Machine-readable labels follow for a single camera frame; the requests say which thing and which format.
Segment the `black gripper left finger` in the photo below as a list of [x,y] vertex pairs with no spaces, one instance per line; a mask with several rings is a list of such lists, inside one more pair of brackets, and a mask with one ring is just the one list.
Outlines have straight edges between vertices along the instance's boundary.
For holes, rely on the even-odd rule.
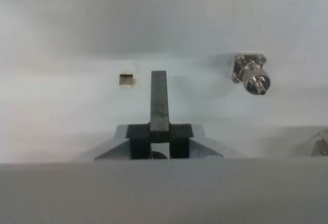
[[132,160],[150,158],[149,124],[119,125],[114,137],[103,144],[95,160]]

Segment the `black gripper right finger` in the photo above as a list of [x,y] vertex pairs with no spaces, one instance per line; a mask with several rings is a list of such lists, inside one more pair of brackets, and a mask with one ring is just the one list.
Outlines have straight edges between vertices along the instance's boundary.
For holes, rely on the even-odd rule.
[[206,136],[202,124],[170,124],[170,135],[170,159],[222,158],[213,148],[216,141]]

